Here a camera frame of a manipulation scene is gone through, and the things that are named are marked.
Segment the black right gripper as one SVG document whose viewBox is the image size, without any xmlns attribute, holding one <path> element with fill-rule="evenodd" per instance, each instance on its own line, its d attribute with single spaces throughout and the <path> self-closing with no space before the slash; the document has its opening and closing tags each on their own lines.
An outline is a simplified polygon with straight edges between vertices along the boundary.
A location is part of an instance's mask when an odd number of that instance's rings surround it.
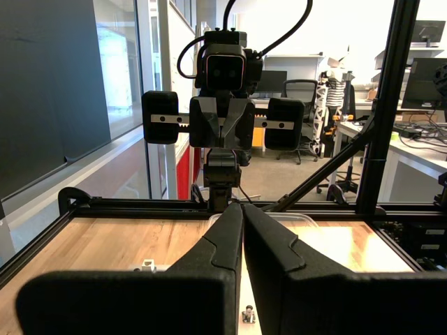
<svg viewBox="0 0 447 335">
<path fill-rule="evenodd" d="M 290 98 L 271 98 L 259 112 L 248 98 L 228 92 L 217 97 L 193 97 L 189 111 L 179 111 L 178 96 L 171 91 L 148 91 L 142 96 L 144 137 L 151 144 L 174 144 L 180 133 L 189 134 L 192 147 L 247 151 L 253 130 L 263 128 L 268 149 L 298 148 L 305 104 Z"/>
</svg>

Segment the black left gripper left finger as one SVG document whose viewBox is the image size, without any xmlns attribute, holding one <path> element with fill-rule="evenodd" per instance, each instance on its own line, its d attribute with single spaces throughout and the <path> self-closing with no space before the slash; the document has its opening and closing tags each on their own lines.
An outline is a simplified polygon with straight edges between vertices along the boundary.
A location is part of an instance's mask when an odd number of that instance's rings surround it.
<svg viewBox="0 0 447 335">
<path fill-rule="evenodd" d="M 243 211 L 231 204 L 165 271 L 54 271 L 17 294 L 24 334 L 236 334 Z"/>
</svg>

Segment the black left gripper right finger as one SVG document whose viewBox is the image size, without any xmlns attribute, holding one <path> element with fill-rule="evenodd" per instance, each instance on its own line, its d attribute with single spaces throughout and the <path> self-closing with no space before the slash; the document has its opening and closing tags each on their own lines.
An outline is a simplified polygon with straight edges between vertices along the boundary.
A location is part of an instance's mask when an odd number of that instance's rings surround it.
<svg viewBox="0 0 447 335">
<path fill-rule="evenodd" d="M 258 207 L 244 255 L 264 334 L 445 334 L 446 274 L 356 273 Z"/>
</svg>

